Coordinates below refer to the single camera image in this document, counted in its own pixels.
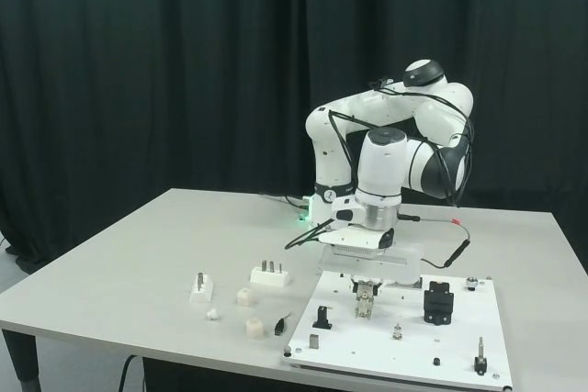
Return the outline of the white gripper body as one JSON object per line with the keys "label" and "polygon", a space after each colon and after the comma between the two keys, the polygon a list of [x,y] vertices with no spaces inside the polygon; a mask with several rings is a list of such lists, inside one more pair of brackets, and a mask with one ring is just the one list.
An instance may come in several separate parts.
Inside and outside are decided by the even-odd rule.
{"label": "white gripper body", "polygon": [[320,268],[350,274],[356,281],[379,279],[410,286],[420,280],[421,259],[420,244],[393,245],[385,250],[326,245]]}

